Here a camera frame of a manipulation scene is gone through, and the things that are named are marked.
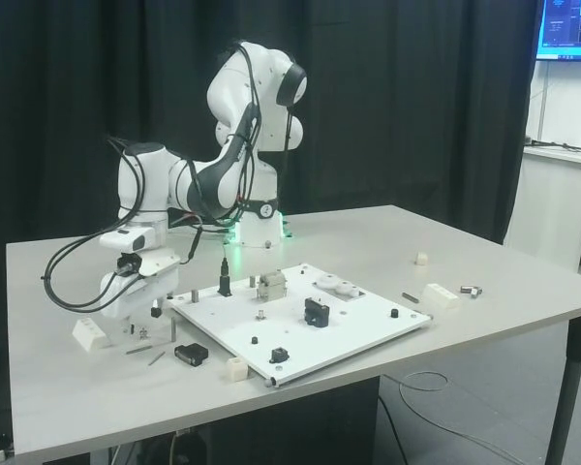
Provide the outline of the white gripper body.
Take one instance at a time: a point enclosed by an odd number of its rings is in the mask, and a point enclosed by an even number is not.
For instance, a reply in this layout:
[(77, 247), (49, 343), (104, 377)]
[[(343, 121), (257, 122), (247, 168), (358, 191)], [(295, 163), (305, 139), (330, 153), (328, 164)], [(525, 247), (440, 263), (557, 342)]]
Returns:
[(110, 284), (112, 275), (110, 272), (102, 278), (100, 290), (106, 293), (100, 305), (101, 314), (114, 320), (150, 310), (156, 300), (173, 293), (179, 281), (177, 268), (144, 278), (135, 273), (126, 277), (115, 276)]

